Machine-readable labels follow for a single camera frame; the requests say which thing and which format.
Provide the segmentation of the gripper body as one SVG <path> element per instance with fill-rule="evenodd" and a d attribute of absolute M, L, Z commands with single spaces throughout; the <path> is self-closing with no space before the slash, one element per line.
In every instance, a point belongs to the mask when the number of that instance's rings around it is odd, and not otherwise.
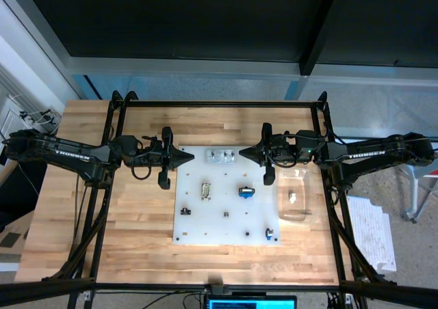
<path fill-rule="evenodd" d="M 266 169 L 263 175 L 264 185 L 273 185 L 276 172 L 275 167 L 282 169 L 290 169 L 298 163 L 298 152 L 296 146 L 289 143 L 290 139 L 294 139 L 289 131 L 284 134 L 273 134 L 272 125 L 263 123 L 261 130 L 261 140 L 263 142 L 263 158 Z"/>
<path fill-rule="evenodd" d="M 170 179 L 168 171 L 170 169 L 171 147 L 173 143 L 173 133 L 169 126 L 162 129 L 162 139 L 157 137 L 144 136 L 143 139 L 150 141 L 145 149 L 138 152 L 138 166 L 148 168 L 148 173 L 144 177 L 138 177 L 138 180 L 146 180 L 150 177 L 153 167 L 160 167 L 162 170 L 158 174 L 158 185 L 162 189 L 170 188 Z"/>

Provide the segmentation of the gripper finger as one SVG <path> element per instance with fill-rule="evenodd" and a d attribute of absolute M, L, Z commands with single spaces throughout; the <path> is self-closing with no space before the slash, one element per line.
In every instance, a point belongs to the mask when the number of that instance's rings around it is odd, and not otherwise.
<path fill-rule="evenodd" d="M 260 141 L 254 146 L 250 146 L 239 151 L 240 154 L 257 154 L 263 152 L 263 142 Z"/>
<path fill-rule="evenodd" d="M 194 157 L 173 157 L 170 159 L 170 169 L 175 170 L 179 166 L 194 160 Z"/>
<path fill-rule="evenodd" d="M 240 152 L 240 156 L 256 163 L 258 166 L 263 166 L 263 154 L 259 152 Z"/>
<path fill-rule="evenodd" d="M 193 154 L 191 154 L 189 152 L 185 152 L 184 150 L 179 150 L 178 148 L 176 148 L 173 145 L 170 146 L 170 153 L 171 153 L 172 157 L 177 157 L 177 158 L 194 158 Z"/>

